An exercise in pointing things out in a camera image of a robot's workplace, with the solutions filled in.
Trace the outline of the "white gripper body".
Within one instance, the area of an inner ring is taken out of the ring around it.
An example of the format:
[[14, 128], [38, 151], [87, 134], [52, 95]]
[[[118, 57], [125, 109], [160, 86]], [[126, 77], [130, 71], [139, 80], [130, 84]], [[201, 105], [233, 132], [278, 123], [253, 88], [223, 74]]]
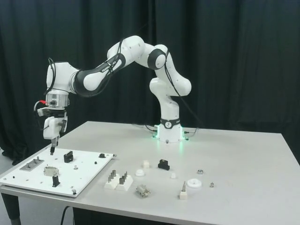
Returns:
[[44, 122], [43, 137], [46, 140], [52, 140], [59, 136], [60, 127], [59, 120], [55, 117], [49, 117]]

